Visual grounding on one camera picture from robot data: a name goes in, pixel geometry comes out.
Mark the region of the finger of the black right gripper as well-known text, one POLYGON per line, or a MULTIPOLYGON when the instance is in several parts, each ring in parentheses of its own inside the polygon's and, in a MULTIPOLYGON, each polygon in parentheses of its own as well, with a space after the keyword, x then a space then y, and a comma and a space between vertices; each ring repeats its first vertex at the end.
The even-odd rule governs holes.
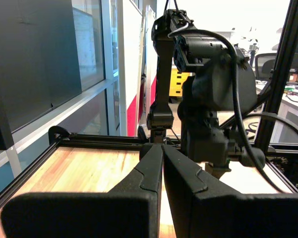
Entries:
POLYGON ((224 165, 216 165, 208 162, 205 164, 205 171, 213 177, 220 179, 225 173, 231 172, 231 169, 229 168, 229 162, 226 162, 224 165))

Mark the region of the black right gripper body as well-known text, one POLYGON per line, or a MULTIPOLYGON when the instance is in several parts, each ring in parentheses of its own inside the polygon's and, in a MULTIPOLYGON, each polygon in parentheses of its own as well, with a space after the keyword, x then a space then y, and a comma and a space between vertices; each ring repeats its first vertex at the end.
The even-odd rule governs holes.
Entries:
POLYGON ((249 155, 239 132, 221 129, 217 112, 203 107, 180 107, 181 151, 192 161, 224 165, 229 158, 240 161, 245 167, 265 164, 264 153, 252 148, 249 155))

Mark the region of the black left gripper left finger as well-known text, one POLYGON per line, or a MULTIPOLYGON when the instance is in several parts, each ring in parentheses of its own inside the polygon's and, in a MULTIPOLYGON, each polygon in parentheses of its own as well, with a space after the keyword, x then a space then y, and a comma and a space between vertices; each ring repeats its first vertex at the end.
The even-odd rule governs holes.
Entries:
POLYGON ((159 235, 163 151, 143 157, 107 193, 25 193, 4 205, 8 238, 156 238, 159 235))

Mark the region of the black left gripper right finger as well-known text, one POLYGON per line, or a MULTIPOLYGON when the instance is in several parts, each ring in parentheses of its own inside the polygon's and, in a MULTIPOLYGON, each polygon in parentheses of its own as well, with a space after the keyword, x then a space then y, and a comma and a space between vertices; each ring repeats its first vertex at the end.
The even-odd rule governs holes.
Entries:
POLYGON ((298 238, 298 193, 243 194, 172 146, 164 184, 179 238, 298 238))

